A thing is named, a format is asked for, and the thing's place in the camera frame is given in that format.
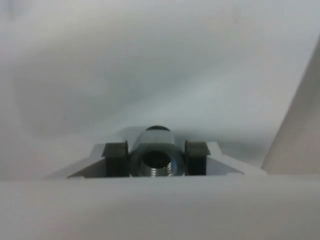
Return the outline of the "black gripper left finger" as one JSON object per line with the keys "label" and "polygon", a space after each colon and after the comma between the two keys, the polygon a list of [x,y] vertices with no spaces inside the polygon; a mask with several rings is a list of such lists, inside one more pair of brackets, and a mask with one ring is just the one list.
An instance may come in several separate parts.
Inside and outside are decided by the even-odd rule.
{"label": "black gripper left finger", "polygon": [[88,157],[47,176],[48,179],[126,178],[130,176],[126,141],[93,146]]}

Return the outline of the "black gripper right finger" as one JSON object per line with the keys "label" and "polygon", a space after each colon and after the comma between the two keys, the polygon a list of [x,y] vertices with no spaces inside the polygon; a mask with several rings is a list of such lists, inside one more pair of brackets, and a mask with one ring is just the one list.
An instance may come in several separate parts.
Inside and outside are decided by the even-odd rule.
{"label": "black gripper right finger", "polygon": [[223,154],[214,141],[186,141],[184,154],[188,176],[266,175],[261,168]]}

